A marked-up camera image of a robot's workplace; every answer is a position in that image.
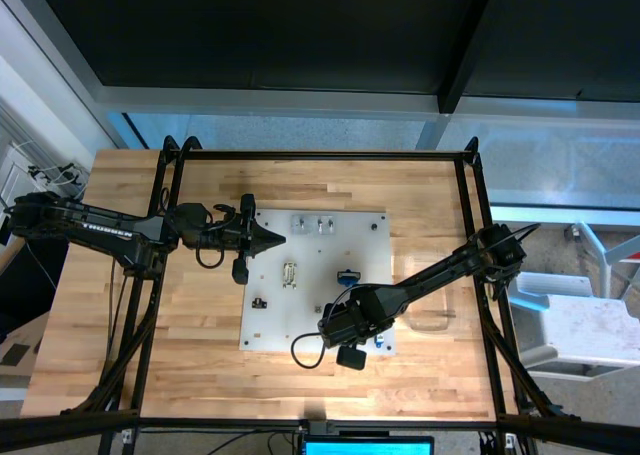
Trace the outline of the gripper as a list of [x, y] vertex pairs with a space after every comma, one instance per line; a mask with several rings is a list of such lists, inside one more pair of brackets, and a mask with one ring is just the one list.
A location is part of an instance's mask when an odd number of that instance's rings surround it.
[[220, 248], [224, 253], [235, 252], [231, 275], [236, 284], [246, 285], [249, 278], [247, 257], [250, 255], [253, 237], [253, 257], [276, 248], [286, 243], [286, 237], [267, 228], [268, 223], [262, 225], [255, 218], [256, 203], [253, 194], [244, 194], [240, 200], [240, 209], [231, 220], [231, 223], [223, 230], [220, 239]]
[[357, 346], [364, 345], [383, 332], [384, 326], [371, 324], [362, 316], [351, 312], [326, 315], [319, 321], [324, 348], [338, 348], [336, 363], [357, 371], [365, 368], [367, 359], [367, 353]]

